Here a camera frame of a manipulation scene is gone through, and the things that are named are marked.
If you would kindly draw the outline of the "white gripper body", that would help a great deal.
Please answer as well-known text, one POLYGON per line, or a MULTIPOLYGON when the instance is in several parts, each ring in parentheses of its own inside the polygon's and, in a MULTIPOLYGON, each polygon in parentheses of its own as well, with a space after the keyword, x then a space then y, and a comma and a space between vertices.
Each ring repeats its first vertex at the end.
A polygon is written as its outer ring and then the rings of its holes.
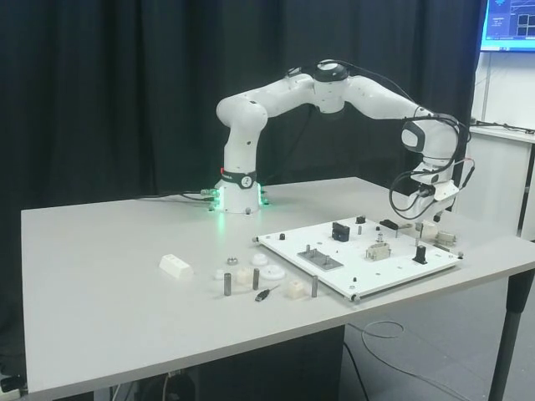
POLYGON ((399 215, 407 221, 432 220, 440 216, 455 201, 455 195, 431 190, 418 190, 411 194, 407 205, 399 207, 399 215))

